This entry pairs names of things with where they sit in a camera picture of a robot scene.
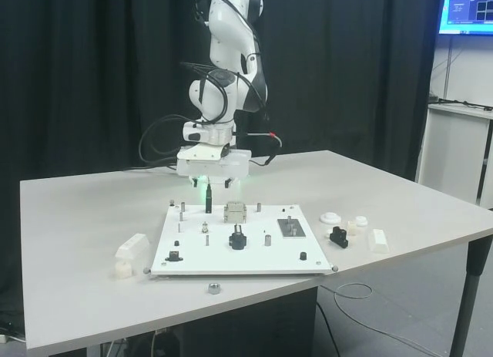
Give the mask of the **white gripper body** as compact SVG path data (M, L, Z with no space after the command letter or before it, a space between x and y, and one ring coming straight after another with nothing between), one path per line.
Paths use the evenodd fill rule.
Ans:
M178 160L176 171L191 181L225 184L227 180L232 182L248 176L250 158L249 150L231 150L227 156L214 161Z

